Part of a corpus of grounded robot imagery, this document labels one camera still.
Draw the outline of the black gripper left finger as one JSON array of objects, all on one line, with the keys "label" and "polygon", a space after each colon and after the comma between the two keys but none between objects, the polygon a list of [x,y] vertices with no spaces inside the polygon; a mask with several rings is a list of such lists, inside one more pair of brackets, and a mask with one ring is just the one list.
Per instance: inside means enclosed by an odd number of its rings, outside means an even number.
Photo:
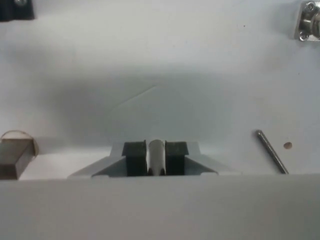
[{"label": "black gripper left finger", "polygon": [[74,173],[71,177],[142,177],[147,175],[146,141],[119,142],[106,156]]}]

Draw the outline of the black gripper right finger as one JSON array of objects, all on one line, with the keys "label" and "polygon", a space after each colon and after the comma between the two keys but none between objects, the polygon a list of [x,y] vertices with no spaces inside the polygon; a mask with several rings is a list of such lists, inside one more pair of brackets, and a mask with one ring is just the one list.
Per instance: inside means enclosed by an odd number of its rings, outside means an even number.
[{"label": "black gripper right finger", "polygon": [[218,174],[217,171],[206,163],[206,158],[201,154],[197,142],[166,141],[164,147],[166,176]]}]

